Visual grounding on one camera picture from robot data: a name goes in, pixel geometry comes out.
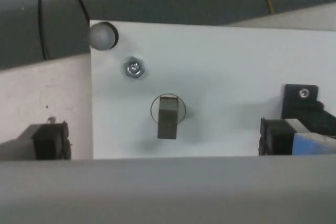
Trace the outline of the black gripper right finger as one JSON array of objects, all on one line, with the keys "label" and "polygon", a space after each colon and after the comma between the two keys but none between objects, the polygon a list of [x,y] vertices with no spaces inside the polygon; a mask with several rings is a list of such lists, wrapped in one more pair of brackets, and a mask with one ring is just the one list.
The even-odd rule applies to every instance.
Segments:
[{"label": "black gripper right finger", "polygon": [[259,155],[335,154],[335,118],[261,119]]}]

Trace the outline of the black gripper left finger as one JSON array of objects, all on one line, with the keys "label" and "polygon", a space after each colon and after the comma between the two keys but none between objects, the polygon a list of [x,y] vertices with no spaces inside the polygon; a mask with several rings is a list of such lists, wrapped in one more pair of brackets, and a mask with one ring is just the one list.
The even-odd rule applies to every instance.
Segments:
[{"label": "black gripper left finger", "polygon": [[68,123],[31,124],[1,143],[1,160],[71,160]]}]

